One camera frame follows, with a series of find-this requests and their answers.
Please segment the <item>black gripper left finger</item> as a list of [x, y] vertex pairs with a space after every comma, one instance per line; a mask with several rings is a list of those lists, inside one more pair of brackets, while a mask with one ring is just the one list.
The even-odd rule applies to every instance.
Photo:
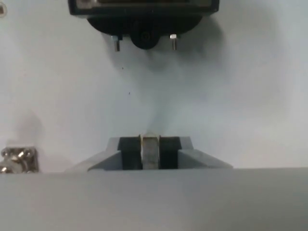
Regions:
[[141, 170], [141, 137], [112, 137], [104, 151], [99, 152], [67, 169], [67, 172], [92, 170]]

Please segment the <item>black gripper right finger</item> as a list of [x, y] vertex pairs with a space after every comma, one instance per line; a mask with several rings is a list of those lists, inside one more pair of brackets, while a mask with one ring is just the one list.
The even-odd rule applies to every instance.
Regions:
[[218, 169], [233, 166], [195, 149], [190, 137], [159, 138], [160, 169]]

